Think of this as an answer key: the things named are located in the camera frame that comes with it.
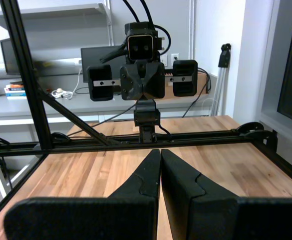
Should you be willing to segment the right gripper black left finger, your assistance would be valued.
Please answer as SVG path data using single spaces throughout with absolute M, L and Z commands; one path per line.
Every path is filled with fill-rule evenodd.
M 9 240 L 154 240 L 160 151 L 149 152 L 109 197 L 33 197 L 5 214 Z

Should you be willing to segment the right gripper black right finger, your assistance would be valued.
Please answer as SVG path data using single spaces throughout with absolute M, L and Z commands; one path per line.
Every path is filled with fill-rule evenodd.
M 164 149 L 162 189 L 175 240 L 292 240 L 292 198 L 240 197 Z

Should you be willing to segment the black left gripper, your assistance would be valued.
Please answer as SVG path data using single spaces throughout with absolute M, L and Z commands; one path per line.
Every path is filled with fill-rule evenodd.
M 112 76 L 106 64 L 87 69 L 88 87 L 93 101 L 109 101 L 115 86 L 119 86 L 123 100 L 154 100 L 165 96 L 166 83 L 173 86 L 173 96 L 191 97 L 197 93 L 198 64 L 195 60 L 177 60 L 172 69 L 165 69 L 161 62 L 124 64 L 119 77 Z

